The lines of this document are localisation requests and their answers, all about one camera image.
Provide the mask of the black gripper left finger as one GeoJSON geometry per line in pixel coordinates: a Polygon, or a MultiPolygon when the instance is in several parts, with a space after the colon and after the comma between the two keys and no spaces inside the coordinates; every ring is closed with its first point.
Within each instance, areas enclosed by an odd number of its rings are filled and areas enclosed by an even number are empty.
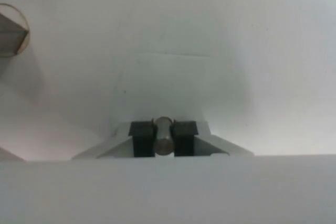
{"type": "Polygon", "coordinates": [[[153,143],[153,122],[123,122],[107,140],[75,155],[73,159],[153,157],[153,143]]]}

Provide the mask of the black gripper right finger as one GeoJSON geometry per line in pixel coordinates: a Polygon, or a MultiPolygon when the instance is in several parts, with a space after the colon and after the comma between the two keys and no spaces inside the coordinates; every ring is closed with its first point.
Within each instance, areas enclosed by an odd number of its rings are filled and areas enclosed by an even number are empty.
{"type": "Polygon", "coordinates": [[[211,133],[205,121],[174,121],[171,127],[174,140],[174,155],[212,156],[253,156],[253,152],[211,133]]]}

